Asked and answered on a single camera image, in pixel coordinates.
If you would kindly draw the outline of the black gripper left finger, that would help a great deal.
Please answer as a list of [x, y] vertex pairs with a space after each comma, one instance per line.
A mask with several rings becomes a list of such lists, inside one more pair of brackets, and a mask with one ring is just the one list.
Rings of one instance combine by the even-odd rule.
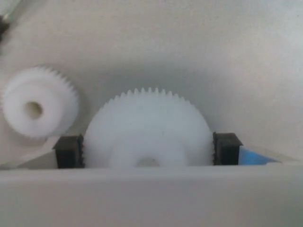
[[83, 135], [50, 137], [39, 149], [13, 161], [14, 169], [84, 168]]

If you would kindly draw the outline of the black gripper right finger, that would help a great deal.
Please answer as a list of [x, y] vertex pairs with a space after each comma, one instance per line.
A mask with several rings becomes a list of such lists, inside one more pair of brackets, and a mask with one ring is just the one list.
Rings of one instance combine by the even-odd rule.
[[261, 166], [281, 163], [279, 158], [244, 146], [235, 133], [213, 133], [215, 166]]

